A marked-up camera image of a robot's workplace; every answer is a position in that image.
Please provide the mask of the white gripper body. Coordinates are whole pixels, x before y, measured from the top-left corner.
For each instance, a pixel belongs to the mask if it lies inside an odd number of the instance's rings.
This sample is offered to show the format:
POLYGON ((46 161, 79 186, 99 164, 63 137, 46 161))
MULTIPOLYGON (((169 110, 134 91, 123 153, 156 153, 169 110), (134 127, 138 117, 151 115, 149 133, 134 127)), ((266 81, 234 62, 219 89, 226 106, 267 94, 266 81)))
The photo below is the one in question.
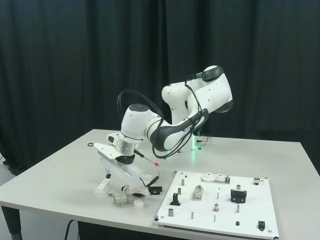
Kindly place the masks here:
POLYGON ((131 188, 138 188, 142 185, 141 178, 143 170, 132 164, 122 164, 115 160, 110 160, 104 156, 100 157, 100 163, 106 168, 111 177, 116 176, 125 185, 131 188))

